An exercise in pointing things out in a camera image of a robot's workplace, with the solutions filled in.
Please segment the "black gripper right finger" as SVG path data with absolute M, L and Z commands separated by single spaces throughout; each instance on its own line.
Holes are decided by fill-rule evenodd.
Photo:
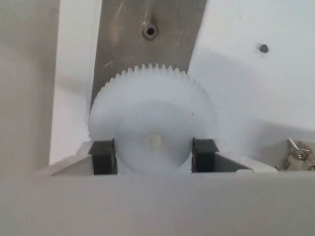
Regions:
M 193 173 L 276 173 L 278 170 L 244 155 L 232 153 L 222 140 L 194 138 L 191 171 Z

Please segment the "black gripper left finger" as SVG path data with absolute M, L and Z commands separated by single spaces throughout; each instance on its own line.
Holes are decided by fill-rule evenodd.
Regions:
M 118 174 L 114 139 L 83 142 L 78 151 L 37 172 L 34 176 L 93 176 Z

